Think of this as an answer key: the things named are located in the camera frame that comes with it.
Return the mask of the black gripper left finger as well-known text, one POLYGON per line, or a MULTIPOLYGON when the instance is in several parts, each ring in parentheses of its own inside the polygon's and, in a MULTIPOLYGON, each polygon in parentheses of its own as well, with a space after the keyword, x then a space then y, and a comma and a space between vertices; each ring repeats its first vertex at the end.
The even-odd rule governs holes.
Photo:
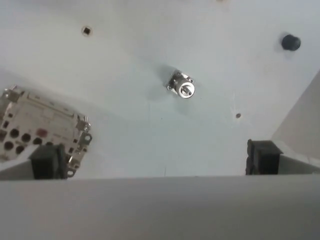
POLYGON ((0 164, 1 180, 66 180, 68 167, 62 145, 28 146, 0 164))

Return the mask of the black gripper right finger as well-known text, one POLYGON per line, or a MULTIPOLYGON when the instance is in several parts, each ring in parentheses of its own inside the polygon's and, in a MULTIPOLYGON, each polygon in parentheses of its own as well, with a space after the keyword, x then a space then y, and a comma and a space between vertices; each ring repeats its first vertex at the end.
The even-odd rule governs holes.
POLYGON ((296 153, 282 141, 247 141, 247 175, 311 175, 320 173, 320 160, 296 153))

